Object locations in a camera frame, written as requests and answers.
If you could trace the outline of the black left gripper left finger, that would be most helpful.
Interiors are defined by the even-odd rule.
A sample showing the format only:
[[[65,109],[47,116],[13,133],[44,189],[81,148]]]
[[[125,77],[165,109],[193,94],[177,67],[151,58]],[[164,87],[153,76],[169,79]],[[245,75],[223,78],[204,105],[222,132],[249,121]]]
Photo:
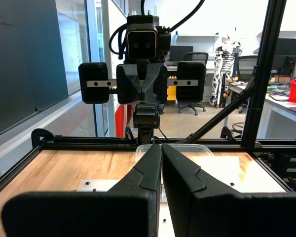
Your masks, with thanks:
[[[1,222],[9,237],[155,237],[162,151],[152,145],[106,192],[27,192],[7,201]]]

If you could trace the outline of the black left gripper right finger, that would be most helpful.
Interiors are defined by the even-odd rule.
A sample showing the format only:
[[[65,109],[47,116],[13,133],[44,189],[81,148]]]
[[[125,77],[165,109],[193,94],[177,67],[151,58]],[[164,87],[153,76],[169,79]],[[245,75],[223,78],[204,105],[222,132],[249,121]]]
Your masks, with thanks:
[[[178,237],[296,237],[296,192],[241,193],[170,145],[162,178]]]

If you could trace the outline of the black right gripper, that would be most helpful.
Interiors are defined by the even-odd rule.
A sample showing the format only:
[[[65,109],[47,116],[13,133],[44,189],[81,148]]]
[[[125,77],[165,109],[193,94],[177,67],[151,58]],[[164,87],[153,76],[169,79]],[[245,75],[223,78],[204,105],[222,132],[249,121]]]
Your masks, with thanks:
[[[84,103],[106,103],[116,94],[119,104],[165,104],[167,90],[176,87],[176,100],[198,103],[203,99],[206,66],[179,62],[176,78],[170,79],[164,64],[120,64],[110,79],[106,63],[83,63],[78,68]]]

